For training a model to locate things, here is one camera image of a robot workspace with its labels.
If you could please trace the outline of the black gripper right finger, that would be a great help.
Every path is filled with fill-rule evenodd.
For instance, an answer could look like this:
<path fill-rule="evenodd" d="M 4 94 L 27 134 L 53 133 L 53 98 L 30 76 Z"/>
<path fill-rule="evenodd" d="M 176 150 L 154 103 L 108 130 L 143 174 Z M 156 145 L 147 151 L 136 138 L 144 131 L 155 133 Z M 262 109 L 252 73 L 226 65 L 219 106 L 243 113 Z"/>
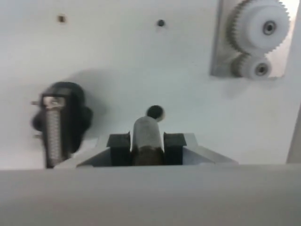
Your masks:
<path fill-rule="evenodd" d="M 238 164 L 199 145 L 193 133 L 164 133 L 163 142 L 166 165 Z"/>

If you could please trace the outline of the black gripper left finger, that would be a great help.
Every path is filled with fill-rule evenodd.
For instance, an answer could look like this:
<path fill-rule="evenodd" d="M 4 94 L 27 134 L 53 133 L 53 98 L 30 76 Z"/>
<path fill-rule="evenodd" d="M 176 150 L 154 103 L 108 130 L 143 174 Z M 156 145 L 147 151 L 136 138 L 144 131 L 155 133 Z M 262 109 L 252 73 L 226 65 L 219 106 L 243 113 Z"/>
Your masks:
<path fill-rule="evenodd" d="M 123 167 L 131 165 L 130 133 L 109 134 L 99 138 L 96 146 L 76 154 L 56 168 Z"/>

